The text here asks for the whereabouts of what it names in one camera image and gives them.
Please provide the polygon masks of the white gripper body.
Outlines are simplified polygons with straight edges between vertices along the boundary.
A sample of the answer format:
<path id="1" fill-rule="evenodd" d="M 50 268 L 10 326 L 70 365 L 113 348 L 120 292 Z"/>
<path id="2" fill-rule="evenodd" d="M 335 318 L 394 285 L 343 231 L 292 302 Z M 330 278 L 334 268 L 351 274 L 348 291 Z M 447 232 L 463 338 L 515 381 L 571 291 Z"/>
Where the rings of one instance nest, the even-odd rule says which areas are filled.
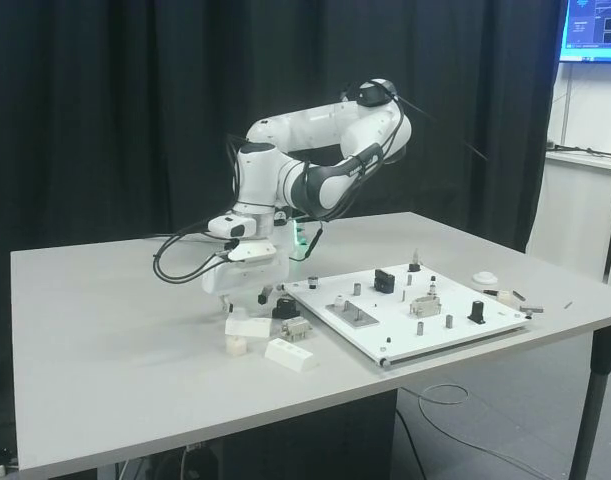
<path id="1" fill-rule="evenodd" d="M 259 262 L 233 262 L 212 259 L 201 269 L 203 290 L 219 299 L 248 290 L 255 290 L 280 283 L 289 275 L 289 265 L 282 259 Z"/>

